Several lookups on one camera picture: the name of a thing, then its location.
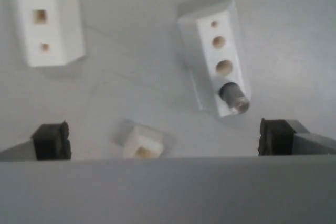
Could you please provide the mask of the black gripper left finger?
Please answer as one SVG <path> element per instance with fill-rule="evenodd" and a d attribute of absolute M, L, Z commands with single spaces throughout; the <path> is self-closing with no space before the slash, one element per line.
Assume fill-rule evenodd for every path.
<path fill-rule="evenodd" d="M 29 140 L 1 150 L 1 161 L 67 161 L 71 159 L 69 124 L 42 124 Z"/>

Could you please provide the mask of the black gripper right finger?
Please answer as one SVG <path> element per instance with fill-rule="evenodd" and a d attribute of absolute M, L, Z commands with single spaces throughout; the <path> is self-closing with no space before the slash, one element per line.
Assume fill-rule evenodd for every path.
<path fill-rule="evenodd" d="M 259 156 L 334 154 L 334 139 L 308 131 L 298 120 L 261 119 Z"/>

